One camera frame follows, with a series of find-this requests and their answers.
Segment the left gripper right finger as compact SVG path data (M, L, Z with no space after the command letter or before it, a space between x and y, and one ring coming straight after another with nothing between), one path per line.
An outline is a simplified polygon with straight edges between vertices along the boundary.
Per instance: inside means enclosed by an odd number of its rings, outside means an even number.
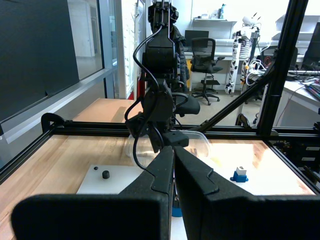
M317 195L253 195L176 147L175 184L190 240L317 240Z

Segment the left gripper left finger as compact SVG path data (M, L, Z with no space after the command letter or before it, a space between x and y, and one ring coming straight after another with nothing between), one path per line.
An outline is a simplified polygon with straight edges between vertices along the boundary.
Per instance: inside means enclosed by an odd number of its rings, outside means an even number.
M168 240L174 150L166 146L119 194L38 194L12 210L18 240Z

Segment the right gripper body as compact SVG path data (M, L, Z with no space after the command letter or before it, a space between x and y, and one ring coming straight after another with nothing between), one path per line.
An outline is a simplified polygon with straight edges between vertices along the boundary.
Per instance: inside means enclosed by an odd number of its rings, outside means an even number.
M164 147L174 146L174 137L170 133L173 129L175 115L172 114L168 120L165 121L148 121L145 123L143 114L137 114L131 118L128 118L128 114L125 115L125 124L134 138L133 150L134 154L137 153L138 140L147 135L153 152L157 153Z

